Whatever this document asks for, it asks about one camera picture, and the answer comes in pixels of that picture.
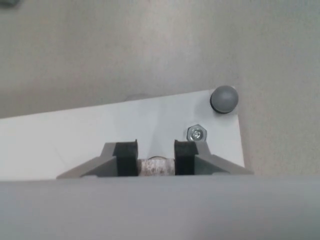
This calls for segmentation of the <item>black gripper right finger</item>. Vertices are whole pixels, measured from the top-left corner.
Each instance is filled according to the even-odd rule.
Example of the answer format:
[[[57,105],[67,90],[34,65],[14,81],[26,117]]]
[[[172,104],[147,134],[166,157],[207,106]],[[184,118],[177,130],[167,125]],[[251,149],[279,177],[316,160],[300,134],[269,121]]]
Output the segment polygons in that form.
[[[205,141],[174,141],[176,176],[253,175],[245,167],[212,154]]]

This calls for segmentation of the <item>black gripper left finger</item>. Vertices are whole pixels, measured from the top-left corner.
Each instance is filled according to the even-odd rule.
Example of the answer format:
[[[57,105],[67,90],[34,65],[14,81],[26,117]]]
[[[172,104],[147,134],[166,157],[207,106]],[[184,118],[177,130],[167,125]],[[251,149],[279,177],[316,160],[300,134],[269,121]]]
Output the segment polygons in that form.
[[[57,179],[77,179],[86,176],[137,177],[138,142],[106,143],[100,156],[84,162],[60,175]]]

